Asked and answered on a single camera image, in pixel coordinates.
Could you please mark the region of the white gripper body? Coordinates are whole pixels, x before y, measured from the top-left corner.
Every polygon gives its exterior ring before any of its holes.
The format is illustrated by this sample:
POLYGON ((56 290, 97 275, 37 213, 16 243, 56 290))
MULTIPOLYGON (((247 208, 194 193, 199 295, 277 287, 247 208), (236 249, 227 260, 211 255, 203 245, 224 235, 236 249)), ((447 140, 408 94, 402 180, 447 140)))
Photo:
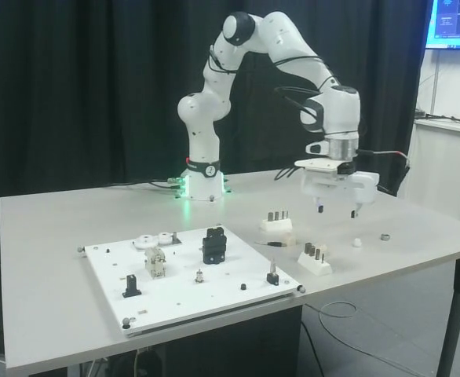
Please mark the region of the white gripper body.
POLYGON ((337 177, 305 170, 301 176, 301 191, 318 203, 327 199, 343 200, 354 204, 374 202, 379 174, 357 171, 337 177))

